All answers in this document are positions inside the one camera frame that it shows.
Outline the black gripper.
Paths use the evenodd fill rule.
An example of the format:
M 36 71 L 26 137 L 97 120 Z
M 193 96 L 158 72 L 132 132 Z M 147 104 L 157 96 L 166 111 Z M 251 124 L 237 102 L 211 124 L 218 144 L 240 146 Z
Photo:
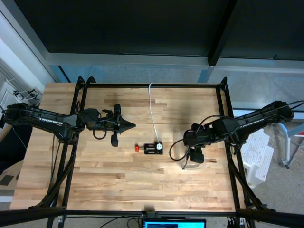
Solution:
M 120 124 L 121 126 L 121 133 L 130 130 L 132 128 L 135 128 L 136 125 L 134 123 L 131 123 L 121 117 L 121 106 L 120 104 L 115 104 L 114 105 L 114 110 L 103 110 L 103 112 L 106 113 L 106 117 L 103 117 L 101 119 L 101 125 L 102 125 L 102 130 L 105 132 L 112 132 L 111 136 L 111 145 L 113 147 L 118 146 L 118 132 L 120 129 Z
M 190 160 L 197 164 L 204 163 L 204 154 L 201 147 L 191 147 L 190 148 Z

